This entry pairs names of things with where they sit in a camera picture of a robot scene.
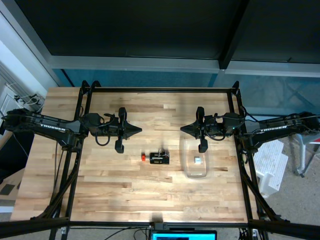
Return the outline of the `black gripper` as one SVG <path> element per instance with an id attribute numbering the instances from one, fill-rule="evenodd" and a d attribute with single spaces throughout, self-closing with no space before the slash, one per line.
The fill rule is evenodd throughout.
<path id="1" fill-rule="evenodd" d="M 105 147 L 110 143 L 111 137 L 117 137 L 114 149 L 117 153 L 124 153 L 123 139 L 128 139 L 135 134 L 142 132 L 142 128 L 134 126 L 127 121 L 127 111 L 124 107 L 119 108 L 118 117 L 106 113 L 110 120 L 100 125 L 96 130 L 96 143 Z M 100 143 L 98 137 L 107 137 L 106 143 Z"/>
<path id="2" fill-rule="evenodd" d="M 206 137 L 217 142 L 225 139 L 225 132 L 222 129 L 222 124 L 217 122 L 217 116 L 217 114 L 215 116 L 205 116 L 204 108 L 199 106 L 196 110 L 196 121 L 180 128 L 183 133 L 200 139 L 199 153 L 205 153 L 208 149 L 209 145 Z"/>

